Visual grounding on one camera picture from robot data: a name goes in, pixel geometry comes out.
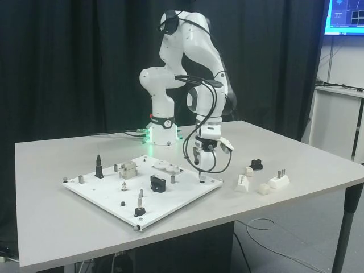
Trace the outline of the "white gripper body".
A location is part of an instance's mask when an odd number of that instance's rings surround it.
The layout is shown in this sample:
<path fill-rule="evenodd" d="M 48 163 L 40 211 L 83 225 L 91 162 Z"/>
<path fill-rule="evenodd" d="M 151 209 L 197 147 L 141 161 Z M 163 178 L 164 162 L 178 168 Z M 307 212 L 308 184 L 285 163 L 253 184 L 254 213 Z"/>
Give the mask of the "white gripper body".
<path fill-rule="evenodd" d="M 199 148 L 199 165 L 201 171 L 212 171 L 216 166 L 216 152 L 213 148 L 204 150 Z"/>

